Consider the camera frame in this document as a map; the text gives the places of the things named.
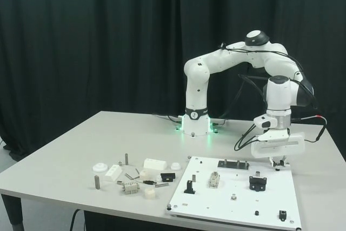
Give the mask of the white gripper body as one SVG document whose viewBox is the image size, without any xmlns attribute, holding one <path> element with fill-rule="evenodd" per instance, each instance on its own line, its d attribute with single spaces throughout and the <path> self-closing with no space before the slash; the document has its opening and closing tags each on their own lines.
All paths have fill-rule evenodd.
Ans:
<svg viewBox="0 0 346 231">
<path fill-rule="evenodd" d="M 267 131 L 256 136 L 251 144 L 251 154 L 257 159 L 301 154 L 305 151 L 304 139 L 304 132 Z"/>
</svg>

